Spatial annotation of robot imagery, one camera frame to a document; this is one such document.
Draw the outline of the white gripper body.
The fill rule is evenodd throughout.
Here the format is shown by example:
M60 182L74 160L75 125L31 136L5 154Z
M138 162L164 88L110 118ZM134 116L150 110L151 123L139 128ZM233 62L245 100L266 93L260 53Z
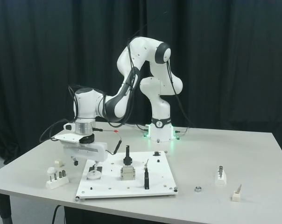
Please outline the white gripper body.
M92 161L105 161L107 159L107 143L93 142L81 144L63 141L63 149L66 154L74 158L82 158Z

